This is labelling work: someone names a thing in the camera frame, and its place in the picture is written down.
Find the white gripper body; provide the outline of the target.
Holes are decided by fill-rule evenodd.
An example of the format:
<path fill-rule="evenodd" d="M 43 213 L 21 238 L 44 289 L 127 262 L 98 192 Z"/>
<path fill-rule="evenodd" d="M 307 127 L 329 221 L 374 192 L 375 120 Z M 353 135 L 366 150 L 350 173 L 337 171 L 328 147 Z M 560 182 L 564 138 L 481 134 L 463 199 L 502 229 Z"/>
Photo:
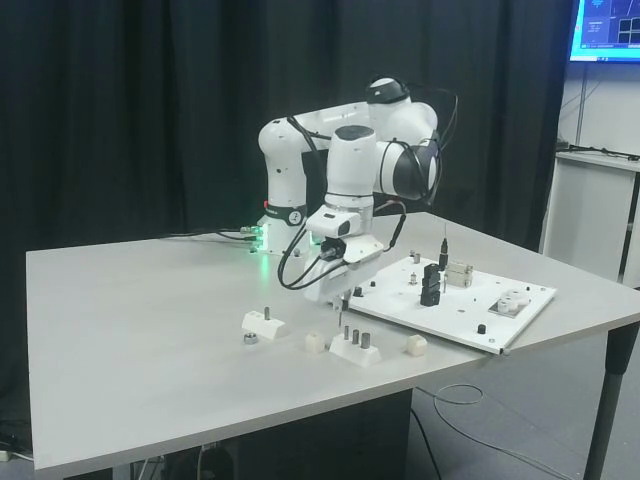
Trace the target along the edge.
<path fill-rule="evenodd" d="M 303 288 L 304 297 L 312 302 L 326 303 L 340 297 L 354 287 L 375 276 L 381 265 L 381 258 L 364 263 L 341 266 L 328 275 Z"/>

